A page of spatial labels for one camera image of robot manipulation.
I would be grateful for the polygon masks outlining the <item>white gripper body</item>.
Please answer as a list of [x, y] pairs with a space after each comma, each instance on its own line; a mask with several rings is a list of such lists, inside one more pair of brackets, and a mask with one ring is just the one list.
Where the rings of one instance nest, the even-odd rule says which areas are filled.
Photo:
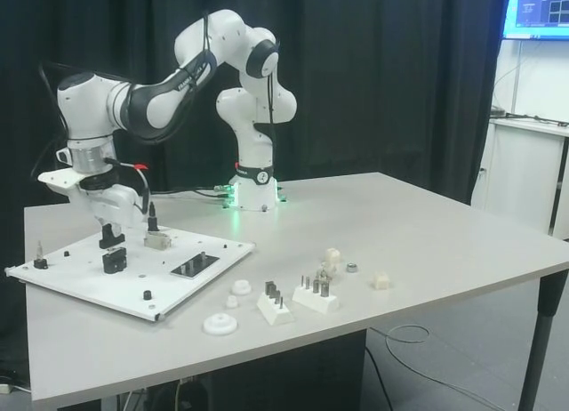
[[121, 227], [134, 228], [142, 224], [141, 197], [135, 189], [115, 184], [91, 192], [91, 210], [97, 219]]

